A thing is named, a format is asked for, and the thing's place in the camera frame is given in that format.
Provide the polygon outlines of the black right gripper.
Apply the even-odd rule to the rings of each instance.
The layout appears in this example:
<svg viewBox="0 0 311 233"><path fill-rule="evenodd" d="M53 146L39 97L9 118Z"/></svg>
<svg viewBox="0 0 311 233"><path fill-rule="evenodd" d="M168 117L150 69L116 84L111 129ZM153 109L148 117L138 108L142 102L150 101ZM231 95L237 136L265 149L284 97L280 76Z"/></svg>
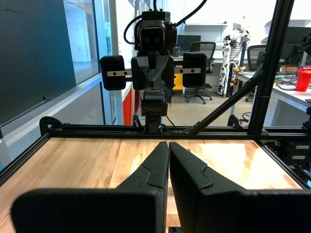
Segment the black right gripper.
<svg viewBox="0 0 311 233"><path fill-rule="evenodd" d="M135 90L171 90L176 74L182 75L184 87L202 87L206 82L207 56L201 52L188 52L182 66L177 67L170 55L133 57L131 68L125 69L120 55L100 59L104 88L108 91L123 90L131 82Z"/></svg>

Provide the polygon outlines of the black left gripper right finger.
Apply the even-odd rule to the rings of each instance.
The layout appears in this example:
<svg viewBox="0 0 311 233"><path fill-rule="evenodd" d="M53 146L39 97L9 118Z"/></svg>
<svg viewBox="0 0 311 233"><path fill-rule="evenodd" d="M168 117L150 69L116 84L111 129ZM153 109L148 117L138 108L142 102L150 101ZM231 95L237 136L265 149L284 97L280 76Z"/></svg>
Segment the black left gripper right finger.
<svg viewBox="0 0 311 233"><path fill-rule="evenodd" d="M311 192L247 190L171 142L170 177L185 233L308 233Z"/></svg>

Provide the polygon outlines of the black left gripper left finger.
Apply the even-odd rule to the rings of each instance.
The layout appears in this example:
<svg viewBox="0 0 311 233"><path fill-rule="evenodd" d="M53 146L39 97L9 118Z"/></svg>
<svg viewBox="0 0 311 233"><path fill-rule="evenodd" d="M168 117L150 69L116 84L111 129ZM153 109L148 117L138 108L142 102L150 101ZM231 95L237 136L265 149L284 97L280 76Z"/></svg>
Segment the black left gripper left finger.
<svg viewBox="0 0 311 233"><path fill-rule="evenodd" d="M166 225L169 147L159 143L114 189L43 188L12 204L18 233L163 233Z"/></svg>

